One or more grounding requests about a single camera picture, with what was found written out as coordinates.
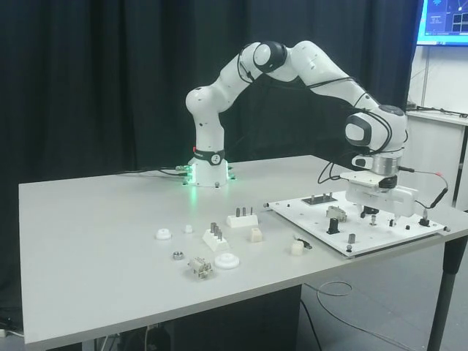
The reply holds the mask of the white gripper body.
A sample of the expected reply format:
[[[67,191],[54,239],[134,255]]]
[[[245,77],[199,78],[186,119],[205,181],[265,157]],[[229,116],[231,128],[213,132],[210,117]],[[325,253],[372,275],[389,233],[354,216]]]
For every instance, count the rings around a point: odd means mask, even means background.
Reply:
[[[382,189],[378,186],[350,184],[345,192],[345,198],[352,203],[376,208],[395,216],[411,217],[415,213],[418,191],[404,186]]]

